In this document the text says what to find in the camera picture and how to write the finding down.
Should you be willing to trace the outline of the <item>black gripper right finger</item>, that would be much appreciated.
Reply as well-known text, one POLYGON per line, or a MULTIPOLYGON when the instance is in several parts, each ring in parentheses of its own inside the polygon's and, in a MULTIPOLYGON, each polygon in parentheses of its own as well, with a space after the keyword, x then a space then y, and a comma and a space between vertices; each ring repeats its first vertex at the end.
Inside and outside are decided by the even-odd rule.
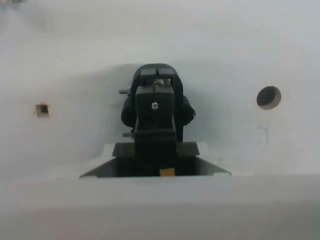
POLYGON ((176 176, 232 175, 230 171, 214 164, 206 142, 178 142, 177 154, 179 159, 175 166, 176 176))

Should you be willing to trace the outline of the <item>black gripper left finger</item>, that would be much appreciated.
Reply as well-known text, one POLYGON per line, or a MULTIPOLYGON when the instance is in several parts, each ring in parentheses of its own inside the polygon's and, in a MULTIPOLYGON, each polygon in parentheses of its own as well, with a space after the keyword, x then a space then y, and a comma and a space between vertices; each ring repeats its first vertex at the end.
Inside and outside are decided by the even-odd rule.
POLYGON ((89 170, 81 178, 128 178, 137 177, 137 158, 133 142, 119 142, 113 146, 112 158, 108 158, 105 145, 100 158, 87 164, 89 170))

